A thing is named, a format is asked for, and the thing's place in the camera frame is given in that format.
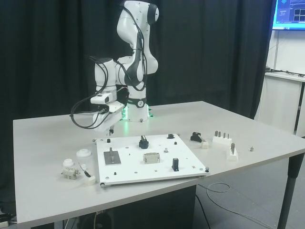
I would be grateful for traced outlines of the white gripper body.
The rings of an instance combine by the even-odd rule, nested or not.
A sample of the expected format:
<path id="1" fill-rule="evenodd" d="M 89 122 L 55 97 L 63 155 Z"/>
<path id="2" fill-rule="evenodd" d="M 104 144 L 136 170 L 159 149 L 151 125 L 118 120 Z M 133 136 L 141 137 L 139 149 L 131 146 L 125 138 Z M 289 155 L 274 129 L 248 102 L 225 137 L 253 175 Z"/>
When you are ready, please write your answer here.
<path id="1" fill-rule="evenodd" d="M 94 113 L 93 114 L 93 122 L 94 125 L 92 126 L 94 130 L 99 132 L 105 132 L 109 129 L 111 129 L 112 126 L 114 126 L 118 121 L 120 121 L 122 118 L 122 112 L 121 110 L 116 111 L 115 113 Z"/>

